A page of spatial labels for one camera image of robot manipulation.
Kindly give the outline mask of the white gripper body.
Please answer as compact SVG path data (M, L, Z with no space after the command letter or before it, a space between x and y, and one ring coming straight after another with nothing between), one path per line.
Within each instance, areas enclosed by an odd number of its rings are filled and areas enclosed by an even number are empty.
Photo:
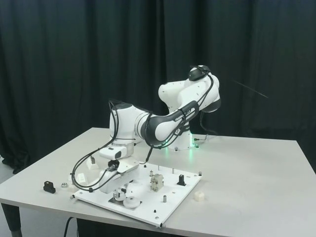
M101 188L99 189L101 192L109 194L134 180L133 171L128 173L118 173L114 177L112 177L115 173L115 171L106 171L105 175L98 184L99 186L101 186Z

